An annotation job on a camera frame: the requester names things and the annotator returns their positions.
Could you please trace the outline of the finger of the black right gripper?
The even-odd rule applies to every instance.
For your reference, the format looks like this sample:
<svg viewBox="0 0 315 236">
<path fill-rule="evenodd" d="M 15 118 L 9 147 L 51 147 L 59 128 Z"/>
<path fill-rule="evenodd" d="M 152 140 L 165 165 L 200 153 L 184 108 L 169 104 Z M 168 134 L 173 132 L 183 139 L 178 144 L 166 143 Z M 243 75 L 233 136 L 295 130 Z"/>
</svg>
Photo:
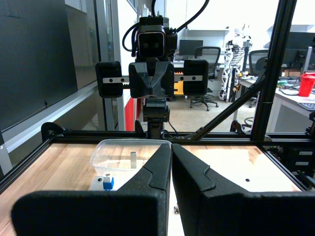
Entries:
<svg viewBox="0 0 315 236">
<path fill-rule="evenodd" d="M 156 62 L 152 78 L 152 96 L 171 98 L 174 95 L 174 65 L 170 61 Z"/>
<path fill-rule="evenodd" d="M 153 96 L 146 62 L 134 62 L 128 66 L 130 95 L 132 98 Z"/>
</svg>

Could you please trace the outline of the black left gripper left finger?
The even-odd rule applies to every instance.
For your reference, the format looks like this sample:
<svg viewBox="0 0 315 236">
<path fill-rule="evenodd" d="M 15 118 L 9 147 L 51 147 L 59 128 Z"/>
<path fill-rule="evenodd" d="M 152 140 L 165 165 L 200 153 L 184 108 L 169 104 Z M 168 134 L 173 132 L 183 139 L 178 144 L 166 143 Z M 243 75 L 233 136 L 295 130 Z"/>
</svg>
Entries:
<svg viewBox="0 0 315 236">
<path fill-rule="evenodd" d="M 116 191 L 37 191 L 13 205 L 19 236 L 165 236 L 172 151 L 161 145 Z"/>
</svg>

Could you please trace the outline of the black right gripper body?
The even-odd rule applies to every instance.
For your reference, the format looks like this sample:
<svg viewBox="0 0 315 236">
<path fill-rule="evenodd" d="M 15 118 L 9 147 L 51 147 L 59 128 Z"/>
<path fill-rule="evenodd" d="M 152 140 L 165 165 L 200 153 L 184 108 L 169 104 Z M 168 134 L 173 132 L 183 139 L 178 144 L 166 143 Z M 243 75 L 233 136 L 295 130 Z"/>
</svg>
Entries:
<svg viewBox="0 0 315 236">
<path fill-rule="evenodd" d="M 136 62 L 146 62 L 152 89 L 152 78 L 155 73 L 157 58 L 146 58 Z M 204 59 L 187 59 L 184 61 L 182 75 L 175 74 L 174 83 L 183 82 L 183 93 L 188 96 L 205 95 L 208 86 L 209 63 Z M 129 75 L 123 76 L 121 64 L 114 62 L 99 62 L 95 66 L 99 95 L 102 98 L 118 98 L 124 89 L 129 89 Z"/>
</svg>

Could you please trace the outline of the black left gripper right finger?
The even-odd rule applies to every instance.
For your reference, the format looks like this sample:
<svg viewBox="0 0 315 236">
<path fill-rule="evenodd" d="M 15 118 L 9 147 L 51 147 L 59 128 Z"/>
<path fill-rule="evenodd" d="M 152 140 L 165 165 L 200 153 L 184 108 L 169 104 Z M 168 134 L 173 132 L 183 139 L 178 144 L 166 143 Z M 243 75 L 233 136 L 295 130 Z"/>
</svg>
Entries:
<svg viewBox="0 0 315 236">
<path fill-rule="evenodd" d="M 172 178 L 187 236 L 312 236 L 313 192 L 249 192 L 179 144 Z"/>
</svg>

